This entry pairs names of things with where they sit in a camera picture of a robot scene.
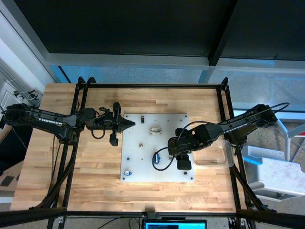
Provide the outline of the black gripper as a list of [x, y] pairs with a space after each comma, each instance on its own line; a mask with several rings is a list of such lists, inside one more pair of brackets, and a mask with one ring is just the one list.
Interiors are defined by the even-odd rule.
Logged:
[[135, 126], [135, 122], [125, 119], [121, 116], [121, 106], [118, 102], [115, 102], [112, 107], [113, 111], [111, 112], [109, 109], [105, 107], [99, 107], [99, 111], [103, 111], [104, 113], [95, 118], [95, 130], [102, 130], [103, 134], [100, 137], [96, 137], [95, 139], [102, 139], [105, 136], [106, 130], [111, 130], [110, 134], [110, 144], [112, 146], [118, 145], [117, 133], [119, 132], [119, 123], [122, 124], [120, 126], [120, 132]]
[[168, 140], [168, 153], [175, 157], [178, 170], [191, 170], [192, 163], [189, 154], [198, 146], [195, 135], [189, 130], [177, 128], [175, 137]]

